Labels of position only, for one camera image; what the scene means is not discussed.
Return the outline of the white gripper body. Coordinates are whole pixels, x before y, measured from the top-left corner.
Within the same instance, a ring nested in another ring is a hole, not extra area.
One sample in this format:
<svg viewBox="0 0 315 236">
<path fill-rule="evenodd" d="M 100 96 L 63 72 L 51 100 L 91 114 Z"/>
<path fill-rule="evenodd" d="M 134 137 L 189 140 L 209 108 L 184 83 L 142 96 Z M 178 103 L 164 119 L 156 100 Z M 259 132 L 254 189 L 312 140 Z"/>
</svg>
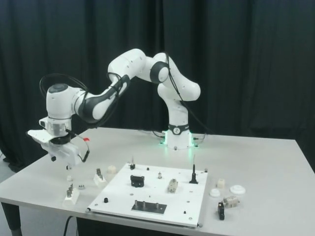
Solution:
<svg viewBox="0 0 315 236">
<path fill-rule="evenodd" d="M 68 166 L 76 166 L 82 162 L 79 148 L 72 143 L 57 145 L 52 142 L 40 142 L 40 145 L 51 157 L 63 159 Z"/>
</svg>

